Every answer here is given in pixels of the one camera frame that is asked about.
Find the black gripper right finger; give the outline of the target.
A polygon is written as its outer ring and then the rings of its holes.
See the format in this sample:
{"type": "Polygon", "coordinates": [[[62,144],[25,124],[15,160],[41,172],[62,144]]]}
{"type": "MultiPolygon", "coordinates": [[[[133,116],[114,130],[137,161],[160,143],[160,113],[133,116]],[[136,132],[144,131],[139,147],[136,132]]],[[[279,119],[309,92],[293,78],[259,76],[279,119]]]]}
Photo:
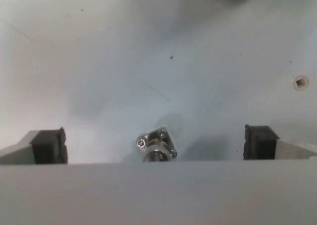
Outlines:
{"type": "Polygon", "coordinates": [[[315,144],[285,141],[266,125],[245,125],[244,160],[300,160],[316,156],[315,144]]]}

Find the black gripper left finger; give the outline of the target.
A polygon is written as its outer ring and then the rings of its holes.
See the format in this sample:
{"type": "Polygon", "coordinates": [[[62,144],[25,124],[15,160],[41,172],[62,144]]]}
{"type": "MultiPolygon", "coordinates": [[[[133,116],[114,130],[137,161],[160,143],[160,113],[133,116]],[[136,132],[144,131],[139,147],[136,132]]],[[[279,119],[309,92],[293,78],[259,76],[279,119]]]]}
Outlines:
{"type": "Polygon", "coordinates": [[[2,165],[67,164],[64,128],[31,130],[20,141],[0,150],[2,165]]]}

